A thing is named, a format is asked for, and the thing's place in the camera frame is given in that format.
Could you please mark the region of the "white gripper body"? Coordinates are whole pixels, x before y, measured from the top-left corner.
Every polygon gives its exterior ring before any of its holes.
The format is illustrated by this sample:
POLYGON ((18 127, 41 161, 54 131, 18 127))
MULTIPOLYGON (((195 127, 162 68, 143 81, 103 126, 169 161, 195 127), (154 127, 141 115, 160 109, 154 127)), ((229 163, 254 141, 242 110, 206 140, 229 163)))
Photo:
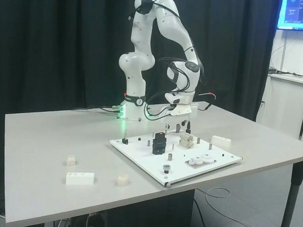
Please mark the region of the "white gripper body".
POLYGON ((166 104, 165 106, 161 107, 161 109, 153 113, 153 108, 150 107, 150 116, 158 116, 163 117, 165 115, 172 116, 172 117, 182 117, 182 116, 190 116, 196 115, 198 112, 198 104, 192 103, 190 105, 183 105, 183 104, 166 104))

